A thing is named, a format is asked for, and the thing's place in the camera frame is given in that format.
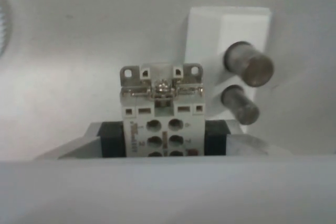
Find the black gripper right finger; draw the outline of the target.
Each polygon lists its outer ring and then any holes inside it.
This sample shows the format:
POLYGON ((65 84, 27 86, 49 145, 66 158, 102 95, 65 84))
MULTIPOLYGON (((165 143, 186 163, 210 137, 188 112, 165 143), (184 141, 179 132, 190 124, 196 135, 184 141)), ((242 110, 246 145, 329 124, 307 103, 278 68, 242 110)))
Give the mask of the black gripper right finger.
POLYGON ((205 122, 206 156, 263 156, 270 145, 242 131, 235 120, 207 120, 205 122))

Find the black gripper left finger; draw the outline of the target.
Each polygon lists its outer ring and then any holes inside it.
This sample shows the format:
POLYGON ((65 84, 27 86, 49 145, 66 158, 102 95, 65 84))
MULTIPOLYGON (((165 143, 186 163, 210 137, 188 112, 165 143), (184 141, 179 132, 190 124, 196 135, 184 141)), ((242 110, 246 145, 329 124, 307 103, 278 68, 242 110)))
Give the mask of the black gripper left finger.
POLYGON ((84 136, 63 147, 60 159, 119 158, 124 156, 121 121, 92 123, 84 136))

